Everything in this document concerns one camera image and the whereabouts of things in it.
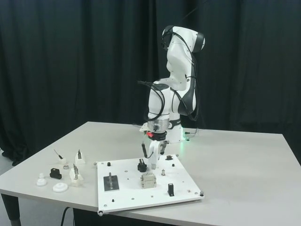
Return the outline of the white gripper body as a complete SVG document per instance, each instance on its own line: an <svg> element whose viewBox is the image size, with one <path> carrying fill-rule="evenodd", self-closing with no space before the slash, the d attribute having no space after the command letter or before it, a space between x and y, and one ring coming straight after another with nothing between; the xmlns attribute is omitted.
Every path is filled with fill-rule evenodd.
<svg viewBox="0 0 301 226"><path fill-rule="evenodd" d="M162 148L162 141L152 140L150 142L149 150L148 150L148 160L150 165L156 165L159 157L160 157L160 150Z"/></svg>

